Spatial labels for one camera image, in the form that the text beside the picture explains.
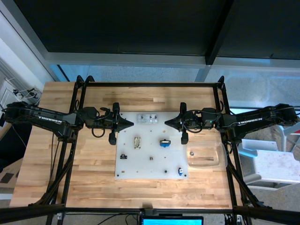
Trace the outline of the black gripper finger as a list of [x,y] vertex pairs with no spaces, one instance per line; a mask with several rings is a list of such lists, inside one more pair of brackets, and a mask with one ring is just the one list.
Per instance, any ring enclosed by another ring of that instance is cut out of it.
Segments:
[[133,124],[133,122],[123,118],[122,115],[119,114],[119,124]]
[[119,124],[119,132],[132,126],[134,126],[134,123]]
[[181,121],[181,115],[178,114],[175,118],[165,121],[165,124],[175,124],[175,123],[180,123],[180,121]]
[[165,123],[165,125],[174,128],[176,130],[178,130],[179,132],[181,132],[181,124],[180,123]]

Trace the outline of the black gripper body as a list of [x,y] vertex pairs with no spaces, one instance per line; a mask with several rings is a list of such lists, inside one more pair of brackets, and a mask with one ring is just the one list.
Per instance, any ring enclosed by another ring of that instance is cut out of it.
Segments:
[[118,127],[118,117],[120,114],[120,105],[119,103],[113,103],[112,110],[109,108],[101,107],[101,111],[105,112],[104,115],[100,116],[100,128],[106,131],[109,129],[111,132],[108,137],[108,141],[111,145],[116,145],[116,131]]
[[188,133],[198,134],[202,130],[201,119],[197,116],[200,114],[200,110],[187,110],[187,104],[181,102],[180,115],[181,115],[181,144],[185,145],[189,141]]

